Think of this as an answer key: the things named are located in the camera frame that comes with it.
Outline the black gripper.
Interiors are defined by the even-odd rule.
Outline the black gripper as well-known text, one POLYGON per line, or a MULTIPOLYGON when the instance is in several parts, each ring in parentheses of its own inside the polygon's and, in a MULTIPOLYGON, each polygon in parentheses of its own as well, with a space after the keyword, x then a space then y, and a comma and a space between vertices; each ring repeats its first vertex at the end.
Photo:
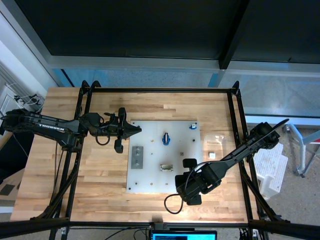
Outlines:
POLYGON ((197 166, 197 160, 195 158, 186 158, 182 161, 183 167, 188 168, 188 172, 185 172, 185 202, 188 206, 197 206, 202 203, 202 198, 199 193, 198 185, 193 179, 195 175, 195 167, 197 166))
POLYGON ((114 150, 118 154, 122 154, 124 150, 122 140, 126 140, 142 131, 139 126, 135 126, 126 122, 126 117, 127 113, 125 108, 119 108, 118 116, 114 117, 113 122, 109 126, 109 135, 111 137, 117 137, 114 142, 114 150))

